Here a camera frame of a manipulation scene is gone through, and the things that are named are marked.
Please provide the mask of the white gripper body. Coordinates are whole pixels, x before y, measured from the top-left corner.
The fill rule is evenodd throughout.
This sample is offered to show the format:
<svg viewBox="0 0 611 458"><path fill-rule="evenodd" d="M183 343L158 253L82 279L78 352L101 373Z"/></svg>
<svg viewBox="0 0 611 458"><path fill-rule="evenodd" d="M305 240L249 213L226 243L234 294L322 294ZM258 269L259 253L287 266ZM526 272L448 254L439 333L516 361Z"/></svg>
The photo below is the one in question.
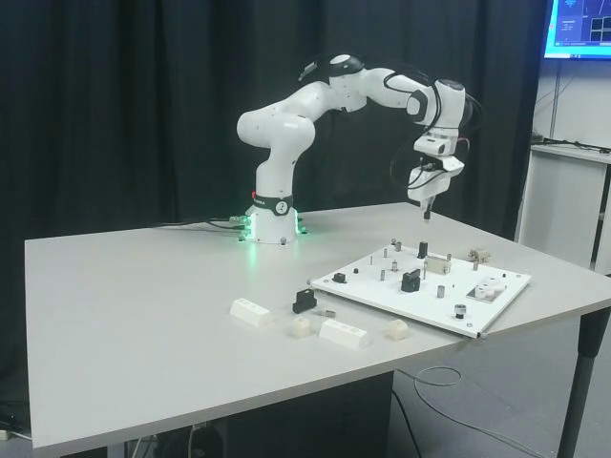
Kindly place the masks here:
<svg viewBox="0 0 611 458"><path fill-rule="evenodd" d="M445 171L416 167L409 175L407 197L419 204L432 204L438 195L449 189L450 183L450 174Z"/></svg>

